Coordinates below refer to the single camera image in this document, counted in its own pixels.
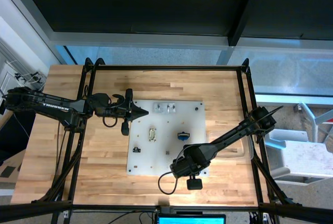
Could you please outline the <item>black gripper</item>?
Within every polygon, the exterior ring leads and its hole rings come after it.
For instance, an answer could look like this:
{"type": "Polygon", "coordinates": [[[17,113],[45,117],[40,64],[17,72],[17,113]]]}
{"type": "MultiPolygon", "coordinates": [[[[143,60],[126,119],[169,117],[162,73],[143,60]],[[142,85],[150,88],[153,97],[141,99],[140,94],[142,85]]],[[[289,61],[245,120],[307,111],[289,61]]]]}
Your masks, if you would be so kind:
{"type": "MultiPolygon", "coordinates": [[[[126,89],[125,96],[120,94],[113,94],[112,96],[117,99],[116,103],[111,104],[112,117],[116,120],[119,118],[123,119],[121,124],[121,133],[124,136],[128,136],[130,132],[129,122],[131,121],[132,117],[133,90],[126,89]]],[[[133,121],[143,116],[149,115],[149,111],[139,107],[137,105],[137,101],[133,102],[133,110],[135,112],[139,112],[139,114],[134,114],[133,121]]]]}
{"type": "Polygon", "coordinates": [[[187,180],[188,190],[202,190],[202,180],[196,176],[210,166],[210,160],[205,157],[204,152],[207,144],[185,145],[177,158],[170,165],[171,172],[176,180],[182,177],[189,177],[187,180]]]}

